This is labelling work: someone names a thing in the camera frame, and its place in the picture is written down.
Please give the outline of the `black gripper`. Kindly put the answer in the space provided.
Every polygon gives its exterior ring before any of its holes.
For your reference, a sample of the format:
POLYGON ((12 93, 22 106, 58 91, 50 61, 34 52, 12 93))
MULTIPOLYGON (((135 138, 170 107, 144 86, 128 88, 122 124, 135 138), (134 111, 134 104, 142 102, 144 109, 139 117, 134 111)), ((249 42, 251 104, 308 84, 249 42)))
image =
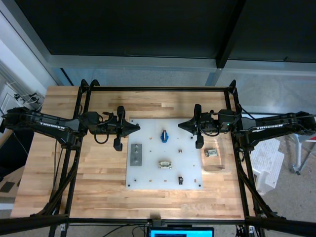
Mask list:
POLYGON ((115 135, 116 138, 114 139, 113 147, 116 151, 121 152, 123 148, 121 138, 125 138, 131 133, 139 131, 140 126, 125 120, 125 109, 123 106, 118 106, 116 116, 114 116, 113 113, 104 112, 104 114, 108 114, 109 118, 105 122, 101 122, 97 125, 95 130, 95 141, 98 144, 105 144, 110 135, 115 135), (106 135, 106 140, 103 142, 98 141, 97 135, 106 135))
POLYGON ((213 110, 208 113, 203 113, 200 104, 195 104, 194 118, 178 124, 180 129, 183 129, 193 136, 197 136, 196 148, 201 149, 204 146, 203 134, 208 137, 216 137, 219 135, 219 125, 216 125, 212 115, 216 115, 213 110))

